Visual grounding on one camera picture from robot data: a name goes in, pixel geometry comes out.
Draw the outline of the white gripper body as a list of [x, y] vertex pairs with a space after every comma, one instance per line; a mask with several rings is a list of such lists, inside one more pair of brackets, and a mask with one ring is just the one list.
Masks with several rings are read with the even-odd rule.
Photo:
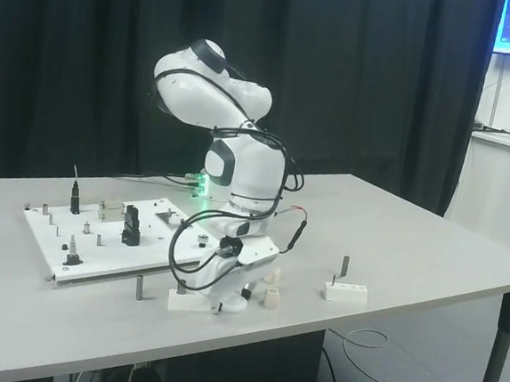
[[270, 272], [276, 256], [266, 257], [251, 264], [242, 265], [236, 257], [213, 259], [196, 273], [193, 287], [203, 287], [198, 293], [213, 302], [223, 303], [223, 308], [246, 310], [249, 298], [241, 296], [243, 288], [254, 290], [256, 283]]

